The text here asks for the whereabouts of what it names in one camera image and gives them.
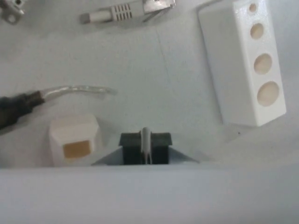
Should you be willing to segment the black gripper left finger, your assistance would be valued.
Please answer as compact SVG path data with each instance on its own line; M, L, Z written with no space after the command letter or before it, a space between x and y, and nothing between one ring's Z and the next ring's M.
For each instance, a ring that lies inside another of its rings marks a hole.
M140 165L141 157L141 133L122 133L118 148L92 166Z

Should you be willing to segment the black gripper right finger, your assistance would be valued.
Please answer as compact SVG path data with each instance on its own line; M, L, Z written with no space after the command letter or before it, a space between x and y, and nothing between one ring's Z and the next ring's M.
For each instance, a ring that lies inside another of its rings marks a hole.
M190 165L199 161L173 148L170 133L151 133L151 159L155 165Z

